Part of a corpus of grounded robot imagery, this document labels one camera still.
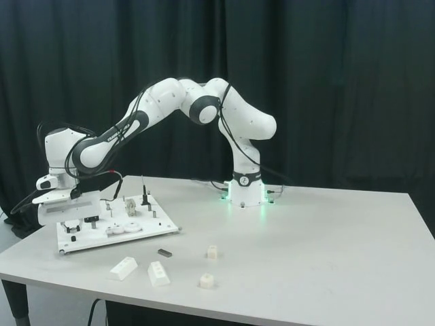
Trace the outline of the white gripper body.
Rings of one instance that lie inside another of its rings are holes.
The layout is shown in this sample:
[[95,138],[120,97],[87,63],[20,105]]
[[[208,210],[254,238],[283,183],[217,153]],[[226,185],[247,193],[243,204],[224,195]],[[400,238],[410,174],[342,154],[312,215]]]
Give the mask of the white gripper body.
[[98,217],[100,214],[100,200],[85,196],[75,200],[39,204],[37,210],[38,221],[42,225]]

